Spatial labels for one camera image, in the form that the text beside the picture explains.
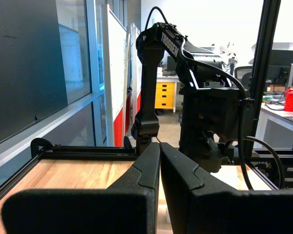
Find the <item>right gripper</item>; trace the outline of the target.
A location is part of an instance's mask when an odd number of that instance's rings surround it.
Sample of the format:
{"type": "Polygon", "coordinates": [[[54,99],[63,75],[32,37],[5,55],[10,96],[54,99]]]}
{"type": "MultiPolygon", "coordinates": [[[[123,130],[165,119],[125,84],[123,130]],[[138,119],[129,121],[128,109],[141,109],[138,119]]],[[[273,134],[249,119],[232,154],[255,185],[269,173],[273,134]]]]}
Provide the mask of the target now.
{"type": "Polygon", "coordinates": [[[201,132],[199,165],[209,173],[219,172],[222,165],[233,165],[235,147],[233,140],[223,142],[214,141],[212,131],[201,132]]]}

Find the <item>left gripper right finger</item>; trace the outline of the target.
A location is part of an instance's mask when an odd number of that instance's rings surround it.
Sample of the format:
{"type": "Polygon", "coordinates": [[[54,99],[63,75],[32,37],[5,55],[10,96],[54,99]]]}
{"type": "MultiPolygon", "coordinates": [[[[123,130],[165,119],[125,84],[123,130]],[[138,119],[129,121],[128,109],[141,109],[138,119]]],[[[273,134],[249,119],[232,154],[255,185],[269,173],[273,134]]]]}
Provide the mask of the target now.
{"type": "Polygon", "coordinates": [[[293,190],[239,191],[167,143],[161,178],[176,234],[293,234],[293,190]]]}

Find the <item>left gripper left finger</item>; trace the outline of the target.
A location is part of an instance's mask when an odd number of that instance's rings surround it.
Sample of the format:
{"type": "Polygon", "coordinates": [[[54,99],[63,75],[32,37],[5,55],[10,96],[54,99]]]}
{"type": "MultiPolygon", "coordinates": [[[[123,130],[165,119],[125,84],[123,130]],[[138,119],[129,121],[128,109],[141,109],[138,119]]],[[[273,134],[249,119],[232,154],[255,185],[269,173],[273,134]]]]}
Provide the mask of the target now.
{"type": "Polygon", "coordinates": [[[9,234],[156,233],[160,147],[151,143],[106,189],[30,189],[1,209],[9,234]]]}

